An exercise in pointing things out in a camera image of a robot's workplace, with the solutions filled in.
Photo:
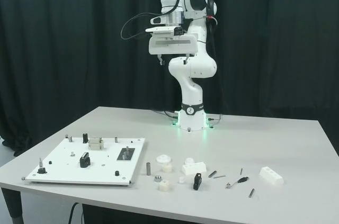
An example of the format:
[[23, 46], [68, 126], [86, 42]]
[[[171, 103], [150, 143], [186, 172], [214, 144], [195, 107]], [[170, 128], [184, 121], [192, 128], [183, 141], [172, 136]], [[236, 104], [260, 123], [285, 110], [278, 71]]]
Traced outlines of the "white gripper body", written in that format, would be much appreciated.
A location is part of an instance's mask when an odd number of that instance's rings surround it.
[[173, 37], [151, 37], [149, 53], [151, 55], [195, 54], [198, 51], [198, 42], [190, 34]]

